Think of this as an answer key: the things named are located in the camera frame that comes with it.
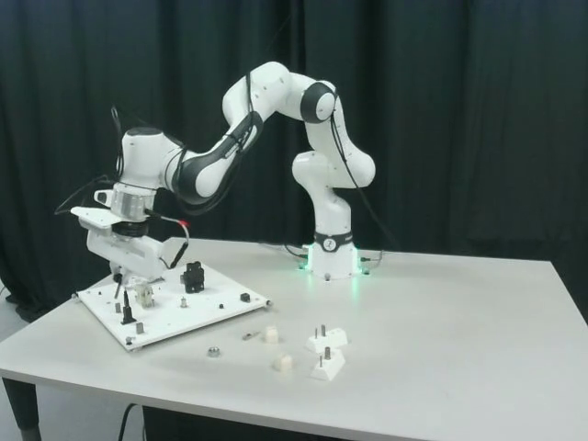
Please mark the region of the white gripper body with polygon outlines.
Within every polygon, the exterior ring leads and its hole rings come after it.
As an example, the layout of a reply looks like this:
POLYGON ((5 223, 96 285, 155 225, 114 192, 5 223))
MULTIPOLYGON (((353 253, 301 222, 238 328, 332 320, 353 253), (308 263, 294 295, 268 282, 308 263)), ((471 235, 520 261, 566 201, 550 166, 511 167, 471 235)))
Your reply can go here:
POLYGON ((128 267, 134 276, 153 280, 166 271, 161 261, 164 244, 149 236, 129 238, 112 231, 89 230, 86 246, 107 261, 128 267))

